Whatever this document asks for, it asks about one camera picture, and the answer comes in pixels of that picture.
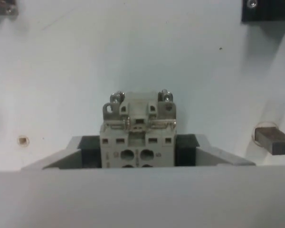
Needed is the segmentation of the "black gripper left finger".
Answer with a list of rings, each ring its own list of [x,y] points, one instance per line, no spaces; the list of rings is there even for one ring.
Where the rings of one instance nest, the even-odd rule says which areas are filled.
[[[92,169],[101,168],[100,138],[98,135],[74,136],[66,148],[35,161],[22,170]]]

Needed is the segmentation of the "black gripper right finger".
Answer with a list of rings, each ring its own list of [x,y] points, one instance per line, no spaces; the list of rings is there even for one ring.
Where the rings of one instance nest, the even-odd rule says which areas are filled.
[[[175,165],[178,167],[255,166],[255,163],[212,146],[203,134],[178,134]]]

